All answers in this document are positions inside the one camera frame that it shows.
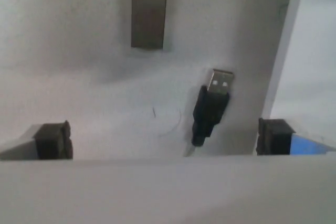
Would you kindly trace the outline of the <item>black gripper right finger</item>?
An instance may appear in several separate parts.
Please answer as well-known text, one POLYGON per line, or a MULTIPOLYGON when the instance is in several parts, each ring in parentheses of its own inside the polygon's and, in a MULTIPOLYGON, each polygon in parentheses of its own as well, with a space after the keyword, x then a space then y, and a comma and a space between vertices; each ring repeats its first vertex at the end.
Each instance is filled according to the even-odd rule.
POLYGON ((298 134, 284 119, 258 120, 257 155, 324 155, 335 147, 298 134))

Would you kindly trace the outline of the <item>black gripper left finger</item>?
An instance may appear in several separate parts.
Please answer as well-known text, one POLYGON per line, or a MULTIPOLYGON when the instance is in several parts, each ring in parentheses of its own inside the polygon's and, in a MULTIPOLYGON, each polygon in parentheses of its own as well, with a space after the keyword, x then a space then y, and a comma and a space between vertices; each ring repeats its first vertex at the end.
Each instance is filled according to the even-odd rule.
POLYGON ((59 123, 33 124, 19 138, 1 144, 1 160, 73 159, 71 126, 59 123))

